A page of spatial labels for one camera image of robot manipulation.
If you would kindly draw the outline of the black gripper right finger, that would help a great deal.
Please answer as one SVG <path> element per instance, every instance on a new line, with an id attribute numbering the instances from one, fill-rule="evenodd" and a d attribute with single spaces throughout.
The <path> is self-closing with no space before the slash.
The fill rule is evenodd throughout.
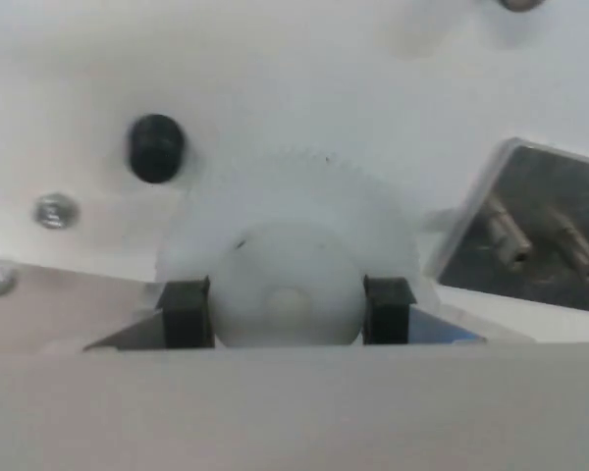
<path id="1" fill-rule="evenodd" d="M 486 339 L 460 321 L 446 320 L 417 307 L 407 279 L 371 278 L 363 281 L 366 311 L 361 329 L 363 345 L 484 343 Z"/>

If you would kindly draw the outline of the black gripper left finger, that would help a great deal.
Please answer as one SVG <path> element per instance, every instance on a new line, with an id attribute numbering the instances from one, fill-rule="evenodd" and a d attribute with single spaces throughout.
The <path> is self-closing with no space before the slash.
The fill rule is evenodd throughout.
<path id="1" fill-rule="evenodd" d="M 154 308 L 145 318 L 90 343 L 84 350 L 209 349 L 209 290 L 208 277 L 169 281 L 158 287 Z"/>

